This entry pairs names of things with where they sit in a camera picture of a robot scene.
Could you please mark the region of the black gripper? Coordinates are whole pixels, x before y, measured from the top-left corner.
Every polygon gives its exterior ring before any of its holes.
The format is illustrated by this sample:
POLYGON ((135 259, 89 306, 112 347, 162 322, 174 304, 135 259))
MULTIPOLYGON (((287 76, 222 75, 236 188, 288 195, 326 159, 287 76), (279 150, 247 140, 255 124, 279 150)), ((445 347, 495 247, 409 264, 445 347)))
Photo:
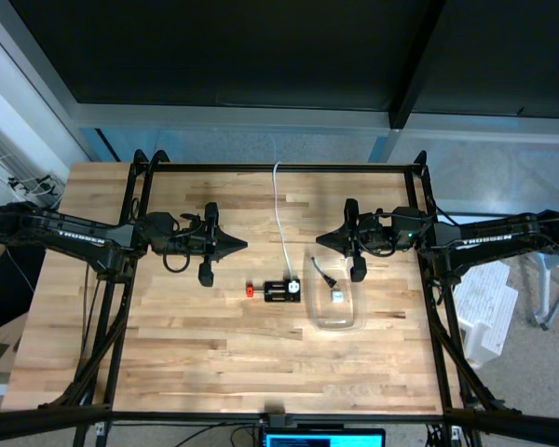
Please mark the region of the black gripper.
POLYGON ((217 242, 220 243, 217 245, 217 261, 248 248, 245 240, 228 235, 218 227, 218 222, 218 205, 216 202, 210 202, 205 206, 203 218, 198 215, 191 217, 190 225, 186 230, 187 235, 183 238, 185 254, 203 258, 198 266, 198 281, 201 286, 213 285, 214 274, 211 262, 214 259, 217 242))
POLYGON ((366 252, 377 258, 387 258, 392 255, 392 241, 384 233, 384 227, 379 222, 380 215, 360 214, 356 199, 346 200, 344 214, 345 222, 339 228, 316 237, 316 243, 344 258, 352 258, 350 279, 362 282, 367 275, 362 254, 366 252))

